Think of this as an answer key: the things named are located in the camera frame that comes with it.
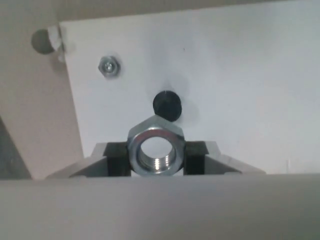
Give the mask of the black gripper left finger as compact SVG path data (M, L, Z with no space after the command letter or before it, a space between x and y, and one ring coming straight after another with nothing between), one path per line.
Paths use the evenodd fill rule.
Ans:
M129 177L130 162L126 142L97 143L89 157L58 170L49 178Z

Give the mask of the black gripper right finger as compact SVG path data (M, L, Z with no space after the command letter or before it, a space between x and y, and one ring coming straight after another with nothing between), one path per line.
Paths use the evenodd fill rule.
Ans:
M184 153L185 176L266 173L260 168L223 154L215 141L187 141Z

